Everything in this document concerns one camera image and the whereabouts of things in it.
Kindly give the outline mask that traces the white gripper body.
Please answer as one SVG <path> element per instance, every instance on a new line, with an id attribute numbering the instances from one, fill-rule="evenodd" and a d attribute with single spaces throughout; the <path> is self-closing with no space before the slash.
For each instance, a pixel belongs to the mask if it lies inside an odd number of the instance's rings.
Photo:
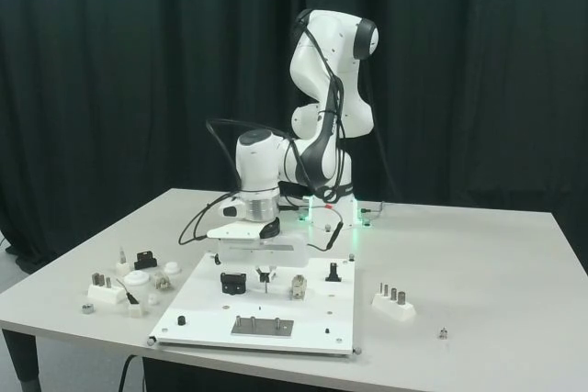
<path id="1" fill-rule="evenodd" d="M 218 254 L 222 263 L 255 267 L 305 267 L 307 240 L 300 234 L 279 234 L 270 239 L 221 240 Z"/>

